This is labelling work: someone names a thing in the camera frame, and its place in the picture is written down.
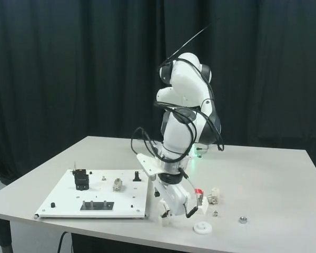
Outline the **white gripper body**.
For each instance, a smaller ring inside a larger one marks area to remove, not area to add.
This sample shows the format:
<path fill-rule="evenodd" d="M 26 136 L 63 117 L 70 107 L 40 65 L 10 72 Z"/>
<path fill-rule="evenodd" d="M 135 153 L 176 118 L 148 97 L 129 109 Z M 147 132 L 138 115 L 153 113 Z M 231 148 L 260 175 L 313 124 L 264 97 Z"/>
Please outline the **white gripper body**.
<path fill-rule="evenodd" d="M 187 214 L 187 204 L 191 195 L 181 183 L 163 184 L 161 181 L 153 181 L 153 186 L 155 191 L 160 194 L 160 198 L 166 202 L 167 208 L 171 209 L 171 215 Z"/>

